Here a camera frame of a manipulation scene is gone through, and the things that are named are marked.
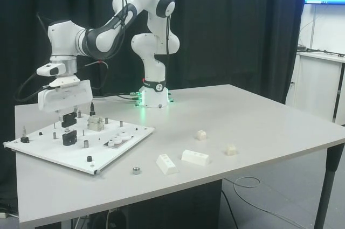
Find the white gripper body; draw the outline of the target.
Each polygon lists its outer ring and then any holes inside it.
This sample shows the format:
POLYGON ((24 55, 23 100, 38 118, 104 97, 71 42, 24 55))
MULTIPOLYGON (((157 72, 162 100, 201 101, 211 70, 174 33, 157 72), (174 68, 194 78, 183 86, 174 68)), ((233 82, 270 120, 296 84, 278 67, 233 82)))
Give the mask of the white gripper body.
POLYGON ((90 103, 93 99, 89 80, 77 85, 45 89, 38 93, 38 109, 44 112, 62 111, 75 106, 90 103))

